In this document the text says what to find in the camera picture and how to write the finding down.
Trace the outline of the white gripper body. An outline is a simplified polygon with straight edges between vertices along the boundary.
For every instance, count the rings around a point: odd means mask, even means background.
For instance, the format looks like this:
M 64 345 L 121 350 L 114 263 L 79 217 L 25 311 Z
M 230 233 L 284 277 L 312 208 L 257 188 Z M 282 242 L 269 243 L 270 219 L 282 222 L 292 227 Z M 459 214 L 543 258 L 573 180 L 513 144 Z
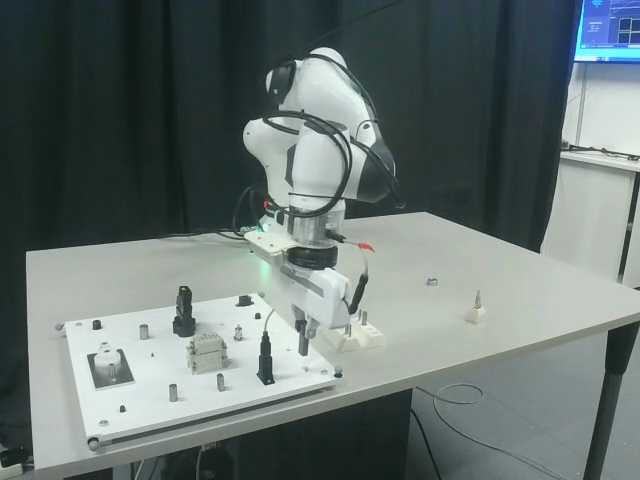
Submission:
M 272 279 L 285 301 L 328 329 L 344 328 L 350 280 L 334 269 L 309 270 L 289 264 L 272 265 Z

